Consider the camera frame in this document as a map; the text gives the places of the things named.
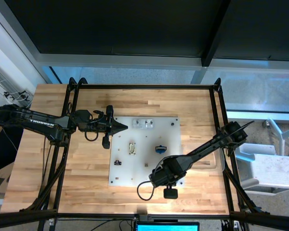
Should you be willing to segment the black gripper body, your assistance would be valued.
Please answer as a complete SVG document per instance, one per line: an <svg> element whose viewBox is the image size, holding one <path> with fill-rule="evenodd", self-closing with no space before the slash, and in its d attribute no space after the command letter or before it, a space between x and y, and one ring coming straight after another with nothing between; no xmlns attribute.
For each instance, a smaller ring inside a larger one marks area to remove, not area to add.
<svg viewBox="0 0 289 231"><path fill-rule="evenodd" d="M113 113L114 113L113 106L108 105L106 107L106 113L100 114L98 116L98 122L96 125L96 133L104 134L102 138L102 147L104 149L110 149L109 136L111 135Z"/></svg>
<svg viewBox="0 0 289 231"><path fill-rule="evenodd" d="M164 170L151 173L149 175L149 180L151 181L154 188L159 186L165 186L163 190L164 199L177 199L178 190L173 188L176 183L183 178L183 174L167 174Z"/></svg>

